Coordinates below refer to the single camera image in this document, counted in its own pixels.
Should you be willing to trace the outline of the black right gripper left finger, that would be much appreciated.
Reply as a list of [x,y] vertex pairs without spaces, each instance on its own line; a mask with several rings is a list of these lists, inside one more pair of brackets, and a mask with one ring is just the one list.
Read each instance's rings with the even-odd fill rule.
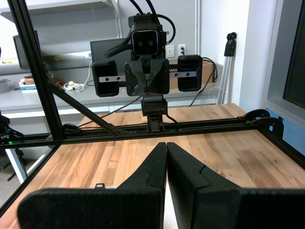
[[22,229],[161,229],[167,145],[159,143],[117,188],[47,188],[17,209]]

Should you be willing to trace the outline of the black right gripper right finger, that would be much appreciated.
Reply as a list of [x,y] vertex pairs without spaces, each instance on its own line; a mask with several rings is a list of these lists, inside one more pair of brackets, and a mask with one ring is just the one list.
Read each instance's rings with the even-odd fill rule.
[[302,189],[242,188],[175,143],[168,143],[168,182],[181,229],[302,229]]

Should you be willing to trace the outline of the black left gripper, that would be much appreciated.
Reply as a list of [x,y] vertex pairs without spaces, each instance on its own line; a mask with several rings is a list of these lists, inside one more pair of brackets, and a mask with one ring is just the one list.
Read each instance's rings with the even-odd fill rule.
[[126,87],[129,96],[164,95],[170,91],[171,78],[177,78],[181,92],[199,91],[202,67],[203,60],[199,55],[179,56],[177,64],[170,64],[167,59],[142,56],[137,61],[128,61],[123,75],[118,75],[115,61],[94,63],[92,74],[99,97],[117,96],[120,87]]

